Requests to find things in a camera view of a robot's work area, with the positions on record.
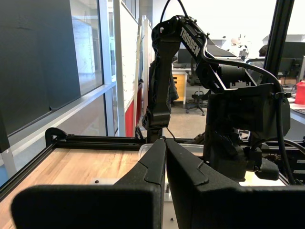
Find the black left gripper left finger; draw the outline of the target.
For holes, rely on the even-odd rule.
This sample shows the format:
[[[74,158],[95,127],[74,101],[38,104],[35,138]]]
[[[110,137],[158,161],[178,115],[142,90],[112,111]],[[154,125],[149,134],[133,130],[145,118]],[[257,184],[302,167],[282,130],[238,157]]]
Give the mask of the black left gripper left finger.
[[[39,185],[17,194],[18,229],[160,229],[166,144],[157,140],[113,185]]]

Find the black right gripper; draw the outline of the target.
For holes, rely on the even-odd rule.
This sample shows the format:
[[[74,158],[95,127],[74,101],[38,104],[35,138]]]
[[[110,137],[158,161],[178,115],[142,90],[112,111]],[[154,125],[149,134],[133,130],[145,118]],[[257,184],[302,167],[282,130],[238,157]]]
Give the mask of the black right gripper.
[[[255,172],[260,179],[277,180],[278,166],[263,158],[260,148],[245,145],[237,131],[222,134],[206,130],[206,161],[211,168],[234,180],[245,181],[247,171]]]

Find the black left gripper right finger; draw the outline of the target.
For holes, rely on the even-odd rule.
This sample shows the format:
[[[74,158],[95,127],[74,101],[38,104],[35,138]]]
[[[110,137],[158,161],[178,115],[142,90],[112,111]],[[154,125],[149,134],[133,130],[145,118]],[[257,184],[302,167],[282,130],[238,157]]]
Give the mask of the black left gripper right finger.
[[[181,229],[302,229],[303,186],[243,187],[167,140],[167,177]]]

